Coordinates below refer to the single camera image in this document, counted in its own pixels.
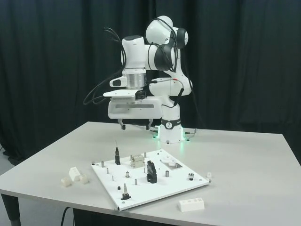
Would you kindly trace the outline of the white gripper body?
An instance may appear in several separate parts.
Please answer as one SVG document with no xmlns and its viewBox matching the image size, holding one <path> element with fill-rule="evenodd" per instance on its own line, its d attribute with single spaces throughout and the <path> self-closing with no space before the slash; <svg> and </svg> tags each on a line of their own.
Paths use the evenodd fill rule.
<svg viewBox="0 0 301 226">
<path fill-rule="evenodd" d="M 110 101 L 109 118 L 161 118 L 162 102 L 158 97 L 147 97 L 134 102 Z"/>
</svg>

